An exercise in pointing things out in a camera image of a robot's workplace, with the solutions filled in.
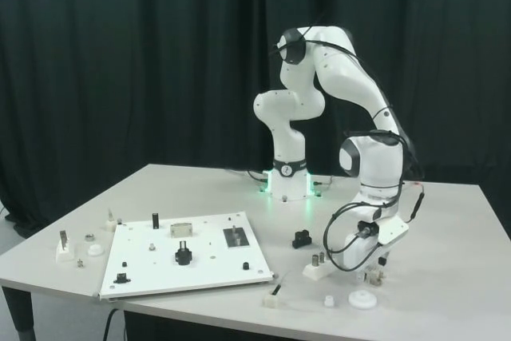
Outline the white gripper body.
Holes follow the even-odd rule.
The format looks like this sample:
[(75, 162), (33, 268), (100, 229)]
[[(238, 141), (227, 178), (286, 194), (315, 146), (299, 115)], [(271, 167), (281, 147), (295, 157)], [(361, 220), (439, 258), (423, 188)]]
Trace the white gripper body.
[(376, 236), (361, 238), (354, 233), (347, 236), (342, 252), (341, 268), (344, 272), (354, 272), (364, 267), (370, 259), (369, 254), (378, 245)]

